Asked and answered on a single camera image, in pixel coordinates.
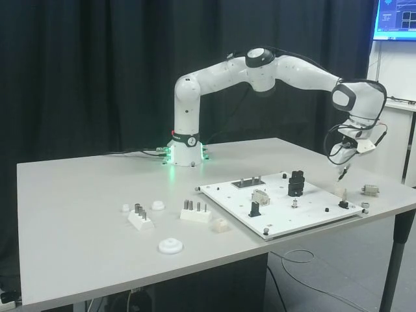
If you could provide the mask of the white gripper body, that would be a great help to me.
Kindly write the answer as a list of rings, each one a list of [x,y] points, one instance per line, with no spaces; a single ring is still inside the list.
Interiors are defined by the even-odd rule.
[[[329,162],[334,166],[346,166],[356,154],[356,148],[349,143],[338,143],[329,154]]]

